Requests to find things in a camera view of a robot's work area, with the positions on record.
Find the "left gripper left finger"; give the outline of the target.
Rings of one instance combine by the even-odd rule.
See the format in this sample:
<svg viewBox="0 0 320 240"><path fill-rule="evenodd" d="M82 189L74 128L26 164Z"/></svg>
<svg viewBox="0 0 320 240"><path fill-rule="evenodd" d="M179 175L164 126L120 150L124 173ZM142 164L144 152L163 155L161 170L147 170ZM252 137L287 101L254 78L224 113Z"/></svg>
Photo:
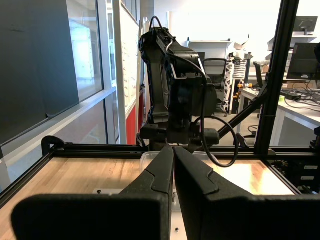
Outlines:
<svg viewBox="0 0 320 240"><path fill-rule="evenodd" d="M174 150L164 147L120 193L39 194L19 202L11 225L19 240L168 240Z"/></svg>

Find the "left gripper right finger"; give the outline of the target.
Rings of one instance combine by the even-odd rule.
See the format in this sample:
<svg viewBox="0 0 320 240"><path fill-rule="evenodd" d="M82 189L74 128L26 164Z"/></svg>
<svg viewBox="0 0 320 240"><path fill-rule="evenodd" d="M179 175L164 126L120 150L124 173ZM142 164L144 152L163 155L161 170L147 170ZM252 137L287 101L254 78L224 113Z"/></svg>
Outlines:
<svg viewBox="0 0 320 240"><path fill-rule="evenodd" d="M182 147L175 186L190 240L317 240L318 195L253 195Z"/></svg>

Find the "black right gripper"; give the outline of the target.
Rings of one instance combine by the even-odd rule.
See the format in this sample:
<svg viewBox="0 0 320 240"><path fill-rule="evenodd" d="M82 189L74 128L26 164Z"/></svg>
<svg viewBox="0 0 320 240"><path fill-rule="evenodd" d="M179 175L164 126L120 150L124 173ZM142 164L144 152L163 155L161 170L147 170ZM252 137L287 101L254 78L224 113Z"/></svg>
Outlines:
<svg viewBox="0 0 320 240"><path fill-rule="evenodd" d="M151 108L140 137L150 143L188 145L186 150L191 154L198 151L202 140L217 145L217 130L201 128L198 120L192 120L210 117L216 110L217 94L210 80L178 79L167 87L168 97L164 96L160 82L150 87Z"/></svg>

